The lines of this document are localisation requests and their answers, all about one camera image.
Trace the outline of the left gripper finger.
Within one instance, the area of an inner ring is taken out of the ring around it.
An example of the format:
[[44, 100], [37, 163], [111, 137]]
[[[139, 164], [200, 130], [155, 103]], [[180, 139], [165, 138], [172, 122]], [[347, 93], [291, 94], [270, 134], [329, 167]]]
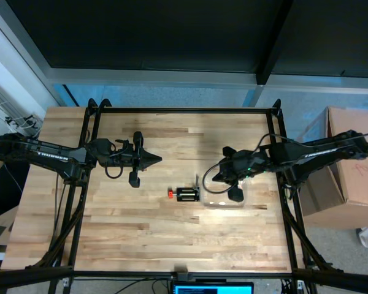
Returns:
[[146, 170], [148, 167], [151, 167], [154, 164], [157, 164], [159, 162], [161, 162], [162, 159], [150, 159], [150, 160], [145, 160], [140, 164], [140, 169], [142, 171]]
[[162, 160], [162, 157], [149, 153], [144, 148], [141, 148], [140, 150], [140, 157], [142, 160]]

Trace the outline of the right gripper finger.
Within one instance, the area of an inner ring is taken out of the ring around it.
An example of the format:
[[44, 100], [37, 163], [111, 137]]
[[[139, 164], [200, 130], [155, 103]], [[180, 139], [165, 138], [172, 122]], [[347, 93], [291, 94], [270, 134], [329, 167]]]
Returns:
[[218, 183], [232, 184], [233, 171], [231, 162], [221, 162], [219, 164], [219, 172], [212, 178], [212, 181]]

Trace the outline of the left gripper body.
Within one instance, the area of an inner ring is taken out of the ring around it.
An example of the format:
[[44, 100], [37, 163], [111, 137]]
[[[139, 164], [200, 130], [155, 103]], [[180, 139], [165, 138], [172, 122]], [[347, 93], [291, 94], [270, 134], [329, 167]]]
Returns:
[[129, 173], [129, 184], [131, 187], [140, 187], [138, 172], [140, 170], [143, 143], [144, 138], [142, 133], [139, 131], [134, 132], [133, 144], [129, 144], [128, 149], [122, 155], [123, 166], [132, 168], [132, 171]]

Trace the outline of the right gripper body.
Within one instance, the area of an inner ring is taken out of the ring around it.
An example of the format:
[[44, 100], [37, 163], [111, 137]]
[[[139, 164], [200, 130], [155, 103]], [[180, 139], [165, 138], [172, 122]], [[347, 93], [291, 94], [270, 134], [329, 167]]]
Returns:
[[232, 188], [228, 191], [228, 198], [234, 202], [242, 202], [244, 196], [243, 190], [238, 187], [239, 181], [258, 169], [258, 160], [253, 151], [245, 149], [236, 151], [228, 146], [223, 148], [223, 155], [223, 162], [231, 162], [233, 171], [233, 183], [229, 184]]

